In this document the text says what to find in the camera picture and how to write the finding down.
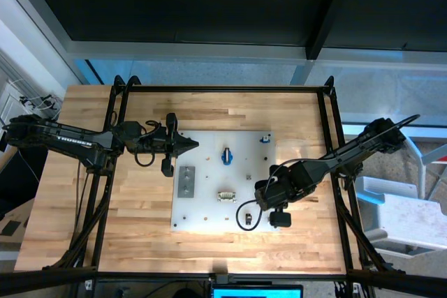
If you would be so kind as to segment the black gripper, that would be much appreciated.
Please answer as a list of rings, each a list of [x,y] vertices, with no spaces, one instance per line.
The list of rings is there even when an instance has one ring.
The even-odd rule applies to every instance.
[[[255,199],[261,211],[268,212],[268,223],[273,228],[289,228],[291,214],[284,211],[293,196],[287,179],[286,167],[271,165],[269,177],[255,183]]]
[[[168,113],[166,115],[166,125],[160,126],[152,136],[152,154],[163,154],[165,157],[161,161],[161,172],[165,177],[172,177],[174,175],[174,167],[172,165],[172,158],[174,157],[175,134],[177,133],[177,117],[175,113]],[[179,133],[179,142],[182,145],[178,149],[178,155],[182,155],[192,149],[199,147],[197,139],[187,131]]]

